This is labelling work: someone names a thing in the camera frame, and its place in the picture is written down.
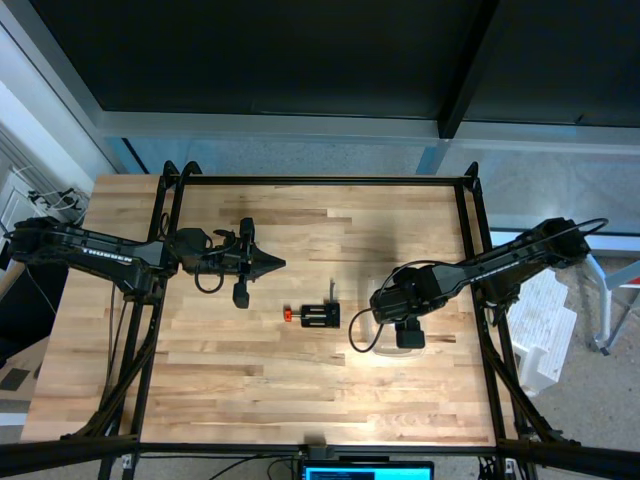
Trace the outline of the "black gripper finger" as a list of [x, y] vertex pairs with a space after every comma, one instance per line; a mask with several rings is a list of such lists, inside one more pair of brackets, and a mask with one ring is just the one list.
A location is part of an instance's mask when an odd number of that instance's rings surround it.
[[251, 245], [251, 255], [254, 263], [285, 263], [285, 260], [262, 251], [257, 244]]
[[250, 268], [249, 280], [255, 282], [260, 277], [284, 267], [284, 262], [254, 262]]

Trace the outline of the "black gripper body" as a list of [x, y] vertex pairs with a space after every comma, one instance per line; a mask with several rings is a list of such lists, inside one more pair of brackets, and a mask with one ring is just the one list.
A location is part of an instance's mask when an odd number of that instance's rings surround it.
[[239, 236], [231, 249], [224, 255], [222, 275], [233, 276], [232, 300], [237, 308], [248, 308], [250, 295], [248, 282], [252, 280], [253, 247], [255, 237], [254, 221], [250, 217], [240, 221]]
[[407, 318], [395, 324], [396, 346], [400, 349], [423, 349], [425, 334], [418, 318]]

